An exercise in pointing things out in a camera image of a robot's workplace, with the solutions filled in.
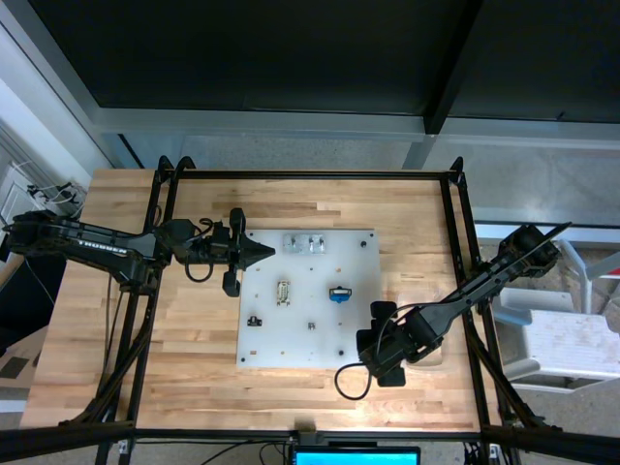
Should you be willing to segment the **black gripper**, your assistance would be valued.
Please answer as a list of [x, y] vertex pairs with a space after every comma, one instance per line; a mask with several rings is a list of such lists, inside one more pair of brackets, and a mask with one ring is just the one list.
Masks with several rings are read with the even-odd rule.
[[[214, 224], [211, 235], [211, 263], [226, 265], [228, 270], [223, 275], [222, 288], [227, 296], [239, 296], [240, 282], [236, 274], [238, 269], [248, 269], [253, 264], [275, 255], [275, 249], [257, 242], [251, 233], [245, 233], [246, 217], [241, 208], [233, 208], [230, 212], [229, 225], [222, 222]], [[241, 239], [243, 250], [247, 253], [241, 258]]]
[[395, 302], [375, 301], [370, 305], [371, 328], [356, 332], [356, 347], [363, 349], [359, 361], [373, 373], [380, 388], [406, 385], [402, 361], [411, 349], [409, 311], [403, 315]]

